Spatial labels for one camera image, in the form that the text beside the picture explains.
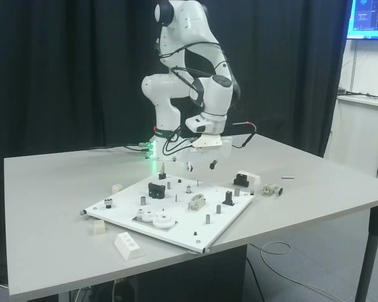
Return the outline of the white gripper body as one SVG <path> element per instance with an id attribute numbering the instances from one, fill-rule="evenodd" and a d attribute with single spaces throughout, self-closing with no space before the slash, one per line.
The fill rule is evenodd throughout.
<path id="1" fill-rule="evenodd" d="M 180 162 L 213 162 L 226 159 L 232 150 L 232 137 L 222 137 L 222 145 L 204 148 L 186 148 L 180 153 Z"/>

